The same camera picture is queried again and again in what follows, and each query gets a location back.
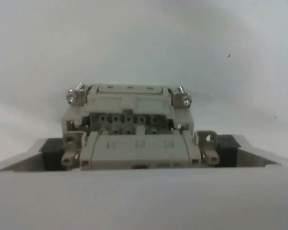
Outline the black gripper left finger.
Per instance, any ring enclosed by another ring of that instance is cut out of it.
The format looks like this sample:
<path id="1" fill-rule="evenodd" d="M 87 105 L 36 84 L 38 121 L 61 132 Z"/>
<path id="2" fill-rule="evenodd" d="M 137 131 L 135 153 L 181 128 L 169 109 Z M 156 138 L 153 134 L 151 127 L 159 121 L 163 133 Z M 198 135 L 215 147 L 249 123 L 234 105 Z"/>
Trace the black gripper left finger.
<path id="1" fill-rule="evenodd" d="M 63 171 L 62 138 L 38 139 L 27 151 L 0 161 L 0 172 Z"/>

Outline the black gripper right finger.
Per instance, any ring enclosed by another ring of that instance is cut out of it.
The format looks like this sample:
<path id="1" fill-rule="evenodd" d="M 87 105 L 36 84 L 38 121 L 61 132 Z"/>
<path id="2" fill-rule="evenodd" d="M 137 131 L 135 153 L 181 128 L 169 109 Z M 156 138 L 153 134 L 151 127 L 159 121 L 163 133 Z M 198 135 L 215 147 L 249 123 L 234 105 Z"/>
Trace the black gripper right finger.
<path id="1" fill-rule="evenodd" d="M 218 135 L 217 153 L 220 162 L 217 167 L 288 167 L 288 158 L 253 146 L 244 135 Z"/>

